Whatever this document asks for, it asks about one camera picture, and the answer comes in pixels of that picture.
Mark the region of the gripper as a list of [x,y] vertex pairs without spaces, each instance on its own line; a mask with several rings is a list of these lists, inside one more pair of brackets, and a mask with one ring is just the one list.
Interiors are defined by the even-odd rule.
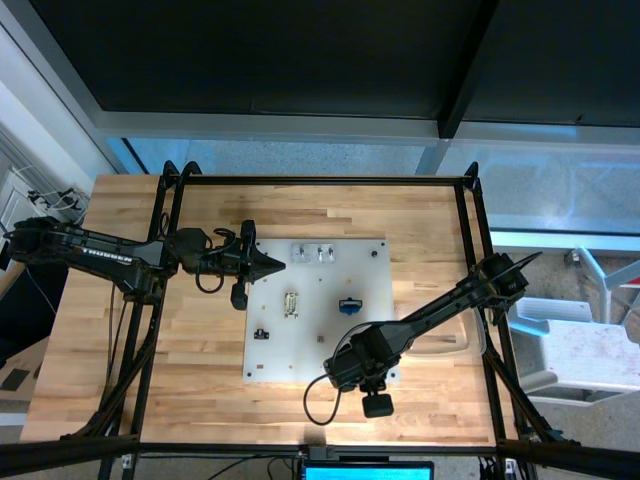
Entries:
[[380,418],[394,413],[391,395],[385,393],[389,367],[364,350],[343,349],[324,361],[330,383],[340,393],[358,389],[365,396],[362,408],[366,418]]
[[256,271],[256,280],[261,280],[285,269],[284,263],[272,258],[262,251],[260,243],[255,245],[256,226],[253,220],[244,220],[240,234],[236,235],[227,228],[216,228],[214,233],[224,238],[221,246],[217,247],[217,262],[223,277],[234,276],[236,283],[231,288],[231,304],[236,310],[246,310],[248,294],[246,284],[255,281],[253,271],[253,254],[256,247],[256,262],[262,266]]

